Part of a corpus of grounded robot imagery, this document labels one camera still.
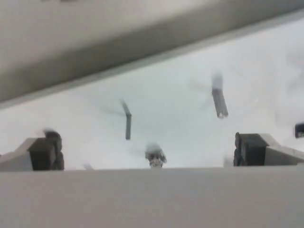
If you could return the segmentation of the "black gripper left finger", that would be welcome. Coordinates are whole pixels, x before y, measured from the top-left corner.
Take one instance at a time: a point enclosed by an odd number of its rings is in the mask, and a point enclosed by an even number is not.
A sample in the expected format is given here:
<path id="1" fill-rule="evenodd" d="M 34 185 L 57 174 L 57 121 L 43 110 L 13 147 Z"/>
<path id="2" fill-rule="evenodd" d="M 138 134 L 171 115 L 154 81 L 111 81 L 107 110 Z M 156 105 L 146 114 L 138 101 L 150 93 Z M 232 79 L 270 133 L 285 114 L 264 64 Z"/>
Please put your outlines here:
<path id="1" fill-rule="evenodd" d="M 63 171 L 62 137 L 44 129 L 43 137 L 27 138 L 16 150 L 0 156 L 1 171 Z"/>

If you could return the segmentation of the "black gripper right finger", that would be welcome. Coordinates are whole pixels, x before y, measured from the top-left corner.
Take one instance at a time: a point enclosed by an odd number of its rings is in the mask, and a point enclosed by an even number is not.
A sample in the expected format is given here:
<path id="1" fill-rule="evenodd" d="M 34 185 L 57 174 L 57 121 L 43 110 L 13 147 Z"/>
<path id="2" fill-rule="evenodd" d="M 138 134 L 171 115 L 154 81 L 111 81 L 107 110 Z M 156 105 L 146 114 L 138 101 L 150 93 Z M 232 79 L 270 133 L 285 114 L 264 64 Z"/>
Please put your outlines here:
<path id="1" fill-rule="evenodd" d="M 302 151 L 279 144 L 266 133 L 235 134 L 233 166 L 288 166 L 304 163 Z"/>

